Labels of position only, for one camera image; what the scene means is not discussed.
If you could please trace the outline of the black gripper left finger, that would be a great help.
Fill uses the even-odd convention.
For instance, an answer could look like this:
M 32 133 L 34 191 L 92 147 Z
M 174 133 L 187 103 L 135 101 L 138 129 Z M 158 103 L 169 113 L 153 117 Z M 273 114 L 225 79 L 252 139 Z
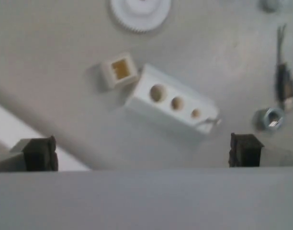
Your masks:
M 0 150 L 0 172 L 57 172 L 56 139 L 23 138 L 10 150 Z

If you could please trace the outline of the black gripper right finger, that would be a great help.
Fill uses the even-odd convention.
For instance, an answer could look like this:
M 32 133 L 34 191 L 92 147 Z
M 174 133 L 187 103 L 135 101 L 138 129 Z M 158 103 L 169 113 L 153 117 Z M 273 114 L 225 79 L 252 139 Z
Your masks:
M 231 133 L 229 167 L 292 167 L 293 151 L 265 146 L 253 134 Z

